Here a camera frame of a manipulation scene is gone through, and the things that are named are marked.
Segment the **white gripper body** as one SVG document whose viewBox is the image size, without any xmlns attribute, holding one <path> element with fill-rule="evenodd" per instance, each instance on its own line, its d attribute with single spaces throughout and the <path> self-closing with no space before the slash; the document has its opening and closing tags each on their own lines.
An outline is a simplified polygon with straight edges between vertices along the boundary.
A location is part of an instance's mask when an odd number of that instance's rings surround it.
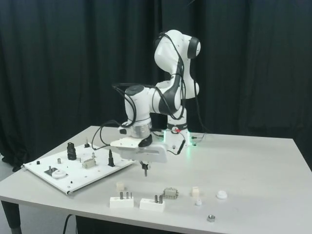
<svg viewBox="0 0 312 234">
<path fill-rule="evenodd" d="M 147 147 L 124 148 L 119 147 L 120 156 L 123 159 L 130 159 L 143 162 L 167 162 L 167 145 L 162 142 L 154 142 Z"/>
</svg>

